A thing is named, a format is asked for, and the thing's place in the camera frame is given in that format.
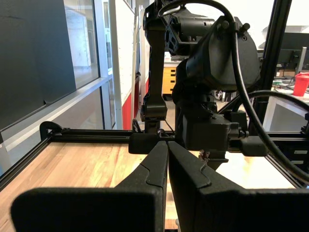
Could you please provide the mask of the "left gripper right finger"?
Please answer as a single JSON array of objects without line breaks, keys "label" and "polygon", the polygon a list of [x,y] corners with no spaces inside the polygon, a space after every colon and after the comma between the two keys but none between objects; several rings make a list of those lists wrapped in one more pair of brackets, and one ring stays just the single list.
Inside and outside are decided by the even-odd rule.
[{"label": "left gripper right finger", "polygon": [[169,179],[183,232],[306,232],[306,189],[245,189],[176,142]]}]

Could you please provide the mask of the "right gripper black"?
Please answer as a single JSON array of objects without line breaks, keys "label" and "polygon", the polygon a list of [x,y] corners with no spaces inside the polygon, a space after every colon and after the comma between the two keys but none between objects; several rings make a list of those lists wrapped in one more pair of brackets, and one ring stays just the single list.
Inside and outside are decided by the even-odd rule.
[{"label": "right gripper black", "polygon": [[209,167],[217,170],[229,160],[225,153],[265,156],[267,148],[258,136],[250,136],[244,112],[218,114],[215,106],[181,106],[175,134],[134,133],[129,138],[129,152],[147,154],[160,142],[177,142],[187,150],[209,153]]}]

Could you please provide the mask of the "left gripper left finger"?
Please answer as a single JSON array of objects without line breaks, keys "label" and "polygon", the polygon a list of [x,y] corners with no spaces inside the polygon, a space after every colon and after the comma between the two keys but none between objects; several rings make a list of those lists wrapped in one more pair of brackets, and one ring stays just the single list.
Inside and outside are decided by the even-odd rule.
[{"label": "left gripper left finger", "polygon": [[18,232],[162,232],[168,146],[159,142],[114,188],[34,188],[12,203]]}]

